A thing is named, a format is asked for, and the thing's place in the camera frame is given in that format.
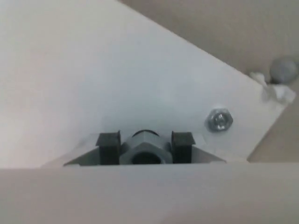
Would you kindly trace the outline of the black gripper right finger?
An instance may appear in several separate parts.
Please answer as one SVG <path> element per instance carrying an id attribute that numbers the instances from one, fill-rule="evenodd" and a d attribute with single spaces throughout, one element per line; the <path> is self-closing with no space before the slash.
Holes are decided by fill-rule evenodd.
<path id="1" fill-rule="evenodd" d="M 172 131 L 171 153 L 173 157 L 173 163 L 226 163 L 223 159 L 196 147 L 195 143 L 196 141 L 191 132 Z"/>

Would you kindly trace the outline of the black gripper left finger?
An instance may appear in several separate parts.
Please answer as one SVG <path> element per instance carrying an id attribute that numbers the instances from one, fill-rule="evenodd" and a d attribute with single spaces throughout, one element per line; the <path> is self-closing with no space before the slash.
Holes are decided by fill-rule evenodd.
<path id="1" fill-rule="evenodd" d="M 100 133 L 92 150 L 81 153 L 64 165 L 119 165 L 120 149 L 120 131 Z"/>

